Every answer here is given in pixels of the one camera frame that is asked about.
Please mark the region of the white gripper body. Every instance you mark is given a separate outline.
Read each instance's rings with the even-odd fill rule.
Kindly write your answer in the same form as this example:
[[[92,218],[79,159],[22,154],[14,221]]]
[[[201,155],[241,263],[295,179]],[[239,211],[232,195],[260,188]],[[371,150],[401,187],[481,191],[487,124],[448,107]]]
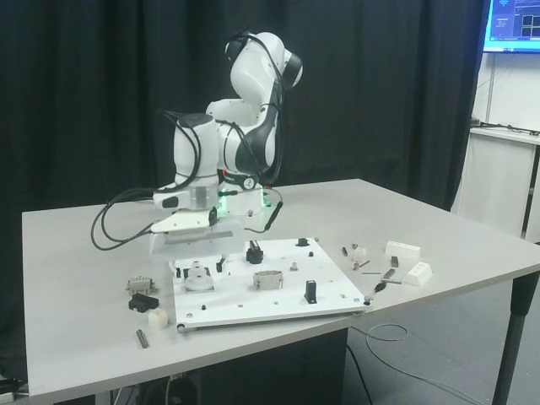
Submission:
[[[210,257],[236,253],[244,244],[240,221],[219,221],[211,227],[154,234],[150,253],[153,257]]]

